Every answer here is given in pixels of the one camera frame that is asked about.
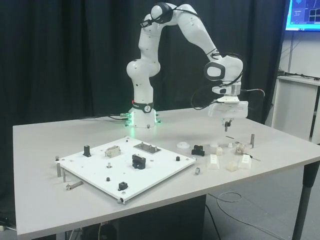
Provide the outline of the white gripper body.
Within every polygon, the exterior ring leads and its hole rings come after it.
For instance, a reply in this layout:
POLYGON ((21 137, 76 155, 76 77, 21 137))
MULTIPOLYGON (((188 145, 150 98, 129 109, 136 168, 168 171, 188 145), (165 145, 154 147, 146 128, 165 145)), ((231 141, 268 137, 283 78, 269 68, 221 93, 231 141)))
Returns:
POLYGON ((213 103, 208 108, 208 116, 221 119, 244 119, 248 116, 248 105, 248 101, 213 103))

